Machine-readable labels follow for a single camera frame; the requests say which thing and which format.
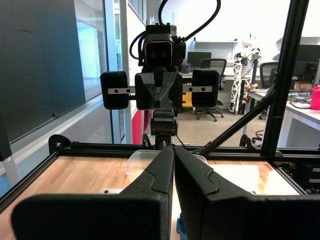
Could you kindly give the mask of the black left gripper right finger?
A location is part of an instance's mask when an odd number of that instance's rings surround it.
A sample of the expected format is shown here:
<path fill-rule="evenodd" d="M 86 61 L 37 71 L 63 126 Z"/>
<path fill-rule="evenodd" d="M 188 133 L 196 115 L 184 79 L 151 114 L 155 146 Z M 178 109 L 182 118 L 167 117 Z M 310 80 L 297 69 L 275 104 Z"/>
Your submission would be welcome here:
<path fill-rule="evenodd" d="M 175 186 L 190 240 L 317 240 L 316 195 L 253 195 L 175 148 Z"/>

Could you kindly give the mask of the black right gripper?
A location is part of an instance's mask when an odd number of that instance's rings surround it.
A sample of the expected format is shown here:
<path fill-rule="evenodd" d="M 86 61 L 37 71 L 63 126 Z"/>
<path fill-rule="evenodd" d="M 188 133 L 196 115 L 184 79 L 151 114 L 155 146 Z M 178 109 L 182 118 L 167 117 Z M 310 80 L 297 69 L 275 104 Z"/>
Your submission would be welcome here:
<path fill-rule="evenodd" d="M 134 86 L 128 86 L 124 71 L 105 72 L 100 76 L 104 107 L 123 110 L 135 101 L 139 110 L 180 110 L 183 94 L 191 93 L 195 108 L 212 108 L 218 102 L 220 74 L 211 69 L 196 69 L 188 84 L 180 72 L 137 73 Z"/>

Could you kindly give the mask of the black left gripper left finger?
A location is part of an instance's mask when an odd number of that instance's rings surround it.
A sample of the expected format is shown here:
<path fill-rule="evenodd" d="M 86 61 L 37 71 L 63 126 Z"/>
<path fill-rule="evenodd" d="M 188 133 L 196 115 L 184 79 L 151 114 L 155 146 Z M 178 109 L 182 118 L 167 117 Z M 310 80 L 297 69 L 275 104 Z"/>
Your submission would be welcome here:
<path fill-rule="evenodd" d="M 175 153 L 164 147 L 118 194 L 40 194 L 11 214 L 18 240 L 168 240 Z"/>

